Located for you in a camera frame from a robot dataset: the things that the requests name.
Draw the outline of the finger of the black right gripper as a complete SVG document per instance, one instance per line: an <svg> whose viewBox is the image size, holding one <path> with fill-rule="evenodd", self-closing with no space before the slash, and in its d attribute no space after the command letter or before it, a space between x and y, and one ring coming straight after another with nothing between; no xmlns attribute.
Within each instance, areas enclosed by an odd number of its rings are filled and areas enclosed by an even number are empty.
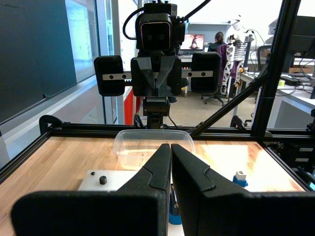
<svg viewBox="0 0 315 236"><path fill-rule="evenodd" d="M134 96L153 96L155 82L150 57L139 57L131 60L131 77Z"/></svg>
<svg viewBox="0 0 315 236"><path fill-rule="evenodd" d="M178 56L161 57L155 95L178 96L181 93L182 63Z"/></svg>

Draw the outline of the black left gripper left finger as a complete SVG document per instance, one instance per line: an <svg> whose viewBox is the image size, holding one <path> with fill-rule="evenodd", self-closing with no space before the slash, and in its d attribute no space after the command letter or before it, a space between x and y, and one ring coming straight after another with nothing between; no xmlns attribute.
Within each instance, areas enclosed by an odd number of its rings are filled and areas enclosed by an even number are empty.
<svg viewBox="0 0 315 236"><path fill-rule="evenodd" d="M171 150L161 145L116 191L37 191L12 207L18 236L165 236Z"/></svg>

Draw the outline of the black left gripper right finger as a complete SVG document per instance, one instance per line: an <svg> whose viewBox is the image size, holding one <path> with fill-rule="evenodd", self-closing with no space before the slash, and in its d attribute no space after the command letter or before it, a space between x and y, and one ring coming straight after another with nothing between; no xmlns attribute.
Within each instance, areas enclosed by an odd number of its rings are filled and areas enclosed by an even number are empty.
<svg viewBox="0 0 315 236"><path fill-rule="evenodd" d="M250 192L178 144L172 178L187 236L312 236L313 192Z"/></svg>

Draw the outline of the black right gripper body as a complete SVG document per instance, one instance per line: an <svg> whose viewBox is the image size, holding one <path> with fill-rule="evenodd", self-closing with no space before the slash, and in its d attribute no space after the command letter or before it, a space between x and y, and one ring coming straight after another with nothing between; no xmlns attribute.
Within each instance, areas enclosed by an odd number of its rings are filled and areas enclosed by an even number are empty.
<svg viewBox="0 0 315 236"><path fill-rule="evenodd" d="M150 56L155 84L160 71L161 57L163 56ZM212 93L218 90L221 68L221 57L218 53L194 53L191 62L181 60L181 63L182 79L190 78L192 92ZM120 56L97 57L94 60L94 69L98 91L102 96L120 96L124 94L127 86L132 87L131 69L124 71Z"/></svg>

